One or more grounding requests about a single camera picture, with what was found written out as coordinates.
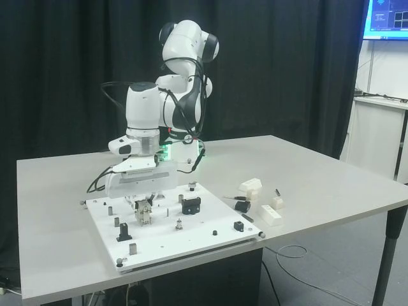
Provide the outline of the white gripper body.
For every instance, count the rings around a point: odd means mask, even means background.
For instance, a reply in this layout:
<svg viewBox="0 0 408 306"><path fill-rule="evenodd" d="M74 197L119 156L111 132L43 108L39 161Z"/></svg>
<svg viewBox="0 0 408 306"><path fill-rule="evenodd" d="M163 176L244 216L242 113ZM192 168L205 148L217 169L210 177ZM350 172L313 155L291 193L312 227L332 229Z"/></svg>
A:
<svg viewBox="0 0 408 306"><path fill-rule="evenodd" d="M111 173L106 176L105 193L109 198L122 198L174 189L178 184L177 166L174 161L166 161L151 169Z"/></svg>

